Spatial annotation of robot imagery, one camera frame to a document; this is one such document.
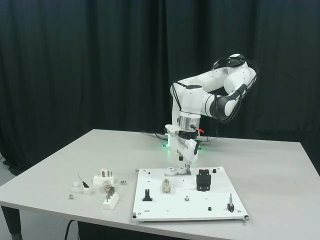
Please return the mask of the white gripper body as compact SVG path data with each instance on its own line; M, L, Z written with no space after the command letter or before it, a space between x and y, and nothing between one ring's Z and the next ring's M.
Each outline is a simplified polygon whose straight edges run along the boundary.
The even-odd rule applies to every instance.
M171 136L171 150L183 155L183 161L195 162L198 159L198 142L195 138L180 137L178 135Z

